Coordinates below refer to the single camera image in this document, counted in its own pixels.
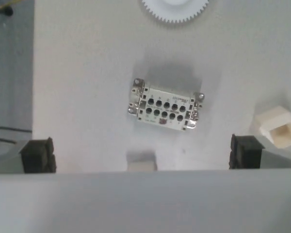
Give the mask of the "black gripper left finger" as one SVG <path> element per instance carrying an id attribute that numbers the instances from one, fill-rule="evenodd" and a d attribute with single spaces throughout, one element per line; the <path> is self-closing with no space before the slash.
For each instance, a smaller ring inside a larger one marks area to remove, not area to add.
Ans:
<path id="1" fill-rule="evenodd" d="M 52 138 L 13 141 L 0 138 L 0 174 L 56 173 Z"/>

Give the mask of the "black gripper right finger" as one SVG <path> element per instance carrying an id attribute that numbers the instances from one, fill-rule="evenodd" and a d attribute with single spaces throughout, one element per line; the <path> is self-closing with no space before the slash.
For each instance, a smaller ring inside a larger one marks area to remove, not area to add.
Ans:
<path id="1" fill-rule="evenodd" d="M 291 168 L 291 152 L 279 149 L 264 136 L 233 134 L 229 169 Z"/>

